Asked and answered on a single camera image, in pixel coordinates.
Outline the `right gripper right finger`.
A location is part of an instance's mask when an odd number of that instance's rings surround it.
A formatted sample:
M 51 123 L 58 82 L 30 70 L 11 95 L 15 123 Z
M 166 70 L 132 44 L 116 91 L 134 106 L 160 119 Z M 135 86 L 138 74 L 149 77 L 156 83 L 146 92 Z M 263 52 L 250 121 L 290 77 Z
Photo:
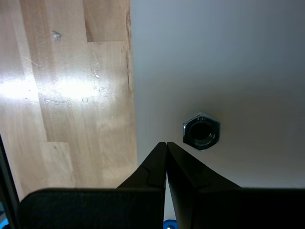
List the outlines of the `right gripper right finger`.
M 180 229 L 239 229 L 241 187 L 175 143 L 168 143 L 167 175 Z

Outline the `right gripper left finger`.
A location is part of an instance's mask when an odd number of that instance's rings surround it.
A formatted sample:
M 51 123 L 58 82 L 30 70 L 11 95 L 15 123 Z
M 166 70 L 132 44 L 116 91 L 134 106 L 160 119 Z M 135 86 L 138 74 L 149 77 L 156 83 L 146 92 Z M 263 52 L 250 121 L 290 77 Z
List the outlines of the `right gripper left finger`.
M 167 144 L 160 142 L 139 167 L 117 188 L 156 187 L 165 189 Z

